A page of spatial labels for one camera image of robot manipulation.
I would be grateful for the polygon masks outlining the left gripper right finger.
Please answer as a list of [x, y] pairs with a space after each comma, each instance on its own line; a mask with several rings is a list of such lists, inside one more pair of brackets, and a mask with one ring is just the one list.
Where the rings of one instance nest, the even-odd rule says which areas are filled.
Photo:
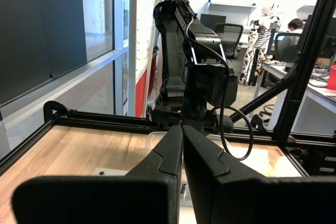
[[269, 178], [191, 126], [183, 132], [198, 223], [335, 223], [334, 177]]

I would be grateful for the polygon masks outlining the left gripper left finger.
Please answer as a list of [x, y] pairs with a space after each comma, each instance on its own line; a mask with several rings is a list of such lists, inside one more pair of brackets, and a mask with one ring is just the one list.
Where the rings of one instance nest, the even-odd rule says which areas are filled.
[[183, 132], [172, 127], [124, 176], [40, 176], [12, 195], [18, 223], [178, 223]]

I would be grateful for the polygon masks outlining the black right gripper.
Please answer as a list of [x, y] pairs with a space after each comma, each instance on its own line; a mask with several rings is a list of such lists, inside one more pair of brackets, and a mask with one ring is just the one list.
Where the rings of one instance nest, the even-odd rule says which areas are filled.
[[224, 133], [232, 133], [234, 124], [231, 118], [223, 115], [221, 119], [216, 109], [208, 110], [203, 107], [198, 114], [191, 115], [191, 111], [182, 108], [181, 125], [191, 126], [203, 134], [219, 134], [221, 130]]

